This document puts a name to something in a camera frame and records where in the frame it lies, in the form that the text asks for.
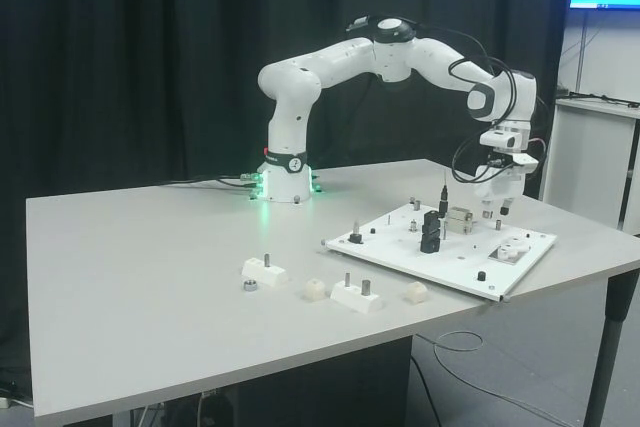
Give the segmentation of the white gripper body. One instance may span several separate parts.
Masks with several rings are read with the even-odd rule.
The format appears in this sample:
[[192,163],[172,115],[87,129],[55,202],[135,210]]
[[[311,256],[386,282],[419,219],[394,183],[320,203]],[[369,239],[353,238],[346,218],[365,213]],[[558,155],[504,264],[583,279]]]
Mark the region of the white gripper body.
[[526,176],[538,167],[529,154],[505,154],[476,168],[475,195],[483,202],[510,204],[524,192]]

